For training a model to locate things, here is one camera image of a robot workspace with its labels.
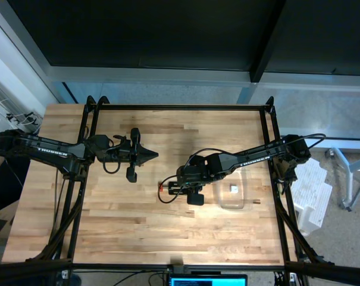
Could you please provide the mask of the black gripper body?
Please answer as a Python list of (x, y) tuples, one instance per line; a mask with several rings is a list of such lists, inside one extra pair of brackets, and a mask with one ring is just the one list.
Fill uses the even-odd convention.
[[(130, 166), (126, 170), (126, 178), (129, 182), (137, 182), (137, 166), (138, 143), (140, 143), (140, 132), (138, 128), (133, 128), (130, 132), (130, 139), (126, 136), (114, 135), (113, 138), (118, 139), (120, 143), (109, 147), (104, 155), (104, 171), (108, 174), (115, 174), (119, 171), (121, 163), (129, 163)], [(106, 167), (106, 163), (117, 163), (115, 171), (110, 171)]]
[(187, 197), (187, 204), (203, 206), (204, 195), (200, 192), (206, 184), (211, 182), (206, 158), (193, 156), (186, 165), (177, 169), (176, 176), (177, 186), (180, 188), (179, 193)]

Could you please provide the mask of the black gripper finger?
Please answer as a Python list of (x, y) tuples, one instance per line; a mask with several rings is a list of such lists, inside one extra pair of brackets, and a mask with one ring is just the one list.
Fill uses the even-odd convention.
[(138, 155), (158, 155), (158, 153), (151, 151), (149, 149), (146, 149), (140, 143), (138, 143)]
[(144, 165), (146, 162), (153, 160), (155, 158), (157, 158), (158, 155), (154, 154), (154, 155), (141, 155), (138, 158), (138, 166), (142, 166)]

